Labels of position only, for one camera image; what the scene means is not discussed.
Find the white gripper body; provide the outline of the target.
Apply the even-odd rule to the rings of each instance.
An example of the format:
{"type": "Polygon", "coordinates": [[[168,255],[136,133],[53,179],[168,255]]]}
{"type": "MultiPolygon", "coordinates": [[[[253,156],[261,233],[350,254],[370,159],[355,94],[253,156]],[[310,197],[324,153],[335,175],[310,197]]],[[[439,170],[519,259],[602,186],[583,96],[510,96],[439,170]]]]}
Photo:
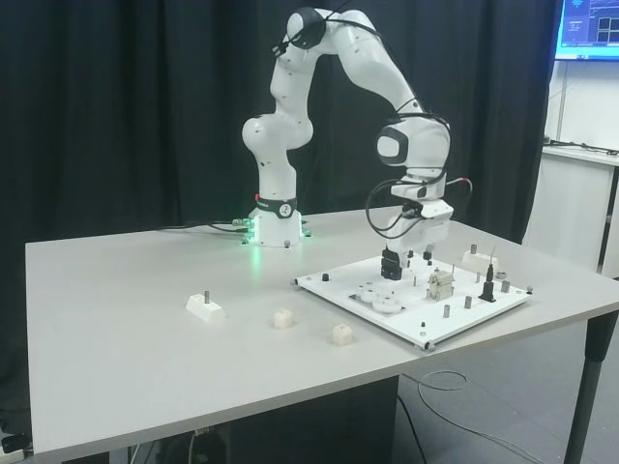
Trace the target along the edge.
{"type": "Polygon", "coordinates": [[[388,222],[389,230],[385,232],[388,239],[386,248],[396,253],[405,253],[411,250],[426,251],[436,243],[445,240],[448,236],[448,218],[400,218],[391,217],[388,222]]]}

